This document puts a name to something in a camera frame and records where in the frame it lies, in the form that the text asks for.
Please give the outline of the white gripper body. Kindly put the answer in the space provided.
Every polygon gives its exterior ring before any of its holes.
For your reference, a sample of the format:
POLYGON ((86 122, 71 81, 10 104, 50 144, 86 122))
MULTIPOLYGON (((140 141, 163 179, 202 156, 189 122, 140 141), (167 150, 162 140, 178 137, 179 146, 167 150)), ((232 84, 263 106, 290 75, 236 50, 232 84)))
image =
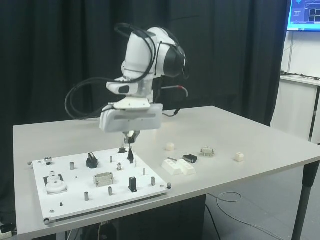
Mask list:
POLYGON ((129 132, 159 129, 162 124, 162 104, 149 109, 108 109, 100 115, 99 128, 103 132, 129 132))

